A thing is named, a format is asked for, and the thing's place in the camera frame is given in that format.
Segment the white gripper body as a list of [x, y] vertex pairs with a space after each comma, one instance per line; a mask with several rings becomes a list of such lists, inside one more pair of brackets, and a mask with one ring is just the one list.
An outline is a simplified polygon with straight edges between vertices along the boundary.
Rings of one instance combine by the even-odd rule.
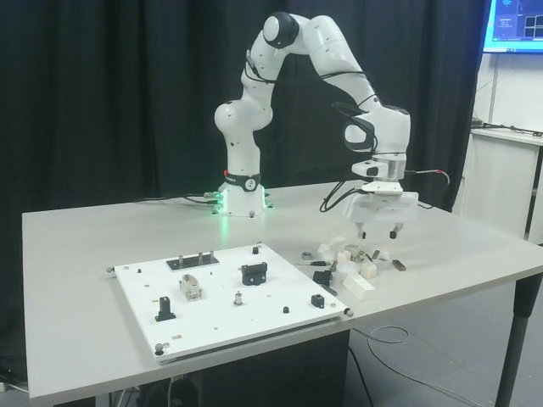
[[417, 215], [418, 193], [400, 195], [360, 194], [347, 199], [344, 216], [353, 223], [405, 223]]

